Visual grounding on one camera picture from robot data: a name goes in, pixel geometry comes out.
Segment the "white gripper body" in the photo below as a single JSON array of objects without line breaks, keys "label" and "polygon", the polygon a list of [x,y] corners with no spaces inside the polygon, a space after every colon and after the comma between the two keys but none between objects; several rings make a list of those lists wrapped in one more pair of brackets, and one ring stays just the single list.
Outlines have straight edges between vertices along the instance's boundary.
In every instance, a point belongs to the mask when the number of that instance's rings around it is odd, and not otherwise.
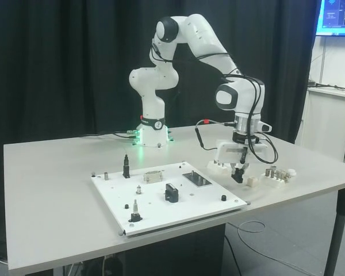
[{"label": "white gripper body", "polygon": [[268,146],[259,142],[253,145],[254,154],[248,144],[240,144],[230,140],[217,140],[216,153],[213,163],[215,164],[252,164],[260,163],[258,158],[267,158]]}]

